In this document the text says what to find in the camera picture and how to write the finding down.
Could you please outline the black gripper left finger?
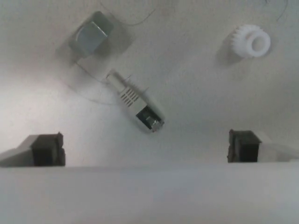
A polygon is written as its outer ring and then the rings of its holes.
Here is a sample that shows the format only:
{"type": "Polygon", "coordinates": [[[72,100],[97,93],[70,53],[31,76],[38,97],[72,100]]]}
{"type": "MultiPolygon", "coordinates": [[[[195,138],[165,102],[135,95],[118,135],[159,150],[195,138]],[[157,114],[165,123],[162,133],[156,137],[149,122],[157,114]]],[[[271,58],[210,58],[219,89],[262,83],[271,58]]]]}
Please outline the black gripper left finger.
{"type": "Polygon", "coordinates": [[[18,147],[0,154],[1,167],[64,167],[61,133],[29,135],[18,147]]]}

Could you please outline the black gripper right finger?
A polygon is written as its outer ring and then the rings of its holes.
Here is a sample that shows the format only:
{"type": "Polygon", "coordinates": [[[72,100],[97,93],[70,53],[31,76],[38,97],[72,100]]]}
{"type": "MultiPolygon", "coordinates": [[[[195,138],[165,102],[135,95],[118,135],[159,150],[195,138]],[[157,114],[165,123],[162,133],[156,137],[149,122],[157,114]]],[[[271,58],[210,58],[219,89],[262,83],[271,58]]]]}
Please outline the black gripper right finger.
{"type": "Polygon", "coordinates": [[[274,143],[264,133],[231,129],[228,142],[229,163],[299,161],[297,149],[274,143]]]}

